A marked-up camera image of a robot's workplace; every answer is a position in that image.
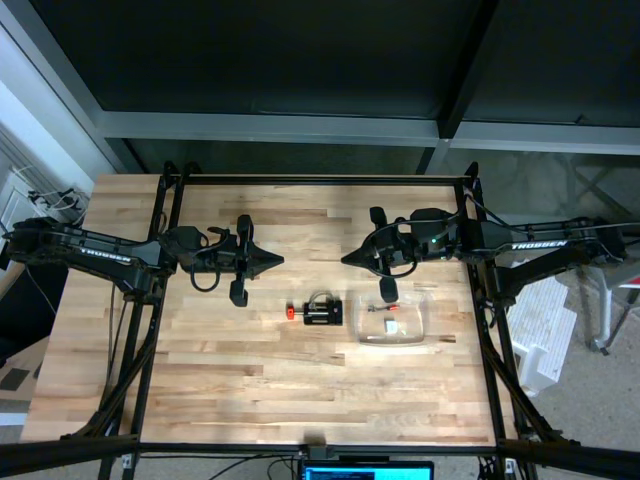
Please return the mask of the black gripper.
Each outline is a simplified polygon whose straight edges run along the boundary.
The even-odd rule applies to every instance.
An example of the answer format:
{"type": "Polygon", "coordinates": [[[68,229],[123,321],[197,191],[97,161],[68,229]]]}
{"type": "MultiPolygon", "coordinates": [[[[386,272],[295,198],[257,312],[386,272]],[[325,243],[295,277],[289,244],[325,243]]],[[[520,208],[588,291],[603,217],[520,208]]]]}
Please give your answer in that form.
{"type": "Polygon", "coordinates": [[[374,269],[381,274],[379,281],[381,297],[384,301],[397,301],[399,294],[396,280],[391,273],[391,263],[398,250],[399,230],[397,226],[388,224],[382,207],[372,207],[370,209],[370,219],[375,226],[374,234],[370,239],[372,246],[363,244],[358,249],[343,256],[341,263],[373,273],[372,267],[367,262],[373,258],[374,253],[374,269]]]}
{"type": "MultiPolygon", "coordinates": [[[[246,214],[240,215],[237,219],[236,233],[228,234],[228,238],[222,247],[222,253],[219,254],[219,259],[223,264],[222,270],[235,275],[229,291],[229,298],[234,306],[246,306],[248,304],[245,280],[249,276],[253,233],[254,225],[251,217],[246,214]]],[[[282,256],[257,246],[254,247],[254,257],[258,260],[254,265],[255,274],[261,274],[284,263],[282,256]]]]}

